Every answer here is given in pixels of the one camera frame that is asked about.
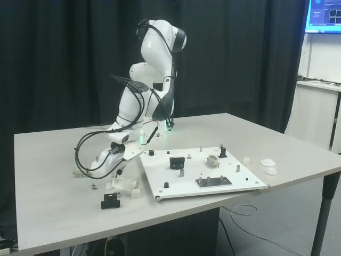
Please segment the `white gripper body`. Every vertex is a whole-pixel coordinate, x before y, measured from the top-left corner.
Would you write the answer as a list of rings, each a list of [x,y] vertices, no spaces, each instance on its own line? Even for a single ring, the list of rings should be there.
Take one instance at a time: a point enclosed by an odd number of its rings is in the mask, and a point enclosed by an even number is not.
[[[119,152],[118,149],[106,148],[92,162],[90,176],[102,177],[107,175],[123,159],[123,155],[124,151]]]

